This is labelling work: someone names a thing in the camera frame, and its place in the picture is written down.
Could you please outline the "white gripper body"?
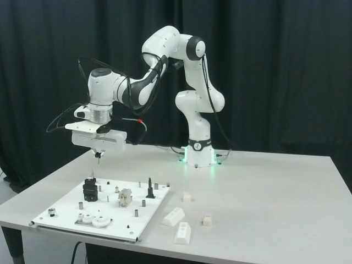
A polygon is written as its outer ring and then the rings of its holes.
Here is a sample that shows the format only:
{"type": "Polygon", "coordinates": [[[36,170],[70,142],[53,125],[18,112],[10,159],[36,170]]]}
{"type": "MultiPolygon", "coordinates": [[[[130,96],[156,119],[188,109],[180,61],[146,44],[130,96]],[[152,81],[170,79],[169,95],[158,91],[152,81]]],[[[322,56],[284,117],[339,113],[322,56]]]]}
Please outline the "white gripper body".
{"type": "Polygon", "coordinates": [[[127,133],[119,130],[110,130],[104,134],[73,131],[71,137],[74,145],[88,147],[96,152],[124,151],[126,139],[127,133]]]}

